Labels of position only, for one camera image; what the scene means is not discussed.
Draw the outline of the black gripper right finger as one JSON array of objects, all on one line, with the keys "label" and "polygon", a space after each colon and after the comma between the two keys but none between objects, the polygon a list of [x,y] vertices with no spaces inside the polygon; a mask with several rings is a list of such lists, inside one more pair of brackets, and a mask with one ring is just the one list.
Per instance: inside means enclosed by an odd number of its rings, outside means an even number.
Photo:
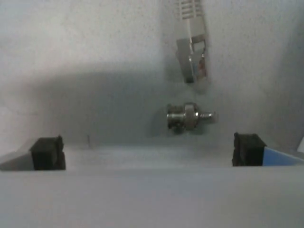
[{"label": "black gripper right finger", "polygon": [[281,152],[267,147],[256,133],[234,133],[232,166],[296,166],[304,164],[301,152]]}]

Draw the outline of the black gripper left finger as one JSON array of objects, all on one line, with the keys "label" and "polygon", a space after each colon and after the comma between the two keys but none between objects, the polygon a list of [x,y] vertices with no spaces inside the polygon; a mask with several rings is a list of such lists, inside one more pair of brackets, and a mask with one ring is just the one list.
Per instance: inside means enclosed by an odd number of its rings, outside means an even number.
[{"label": "black gripper left finger", "polygon": [[65,171],[62,136],[27,140],[18,150],[0,157],[2,171]]}]

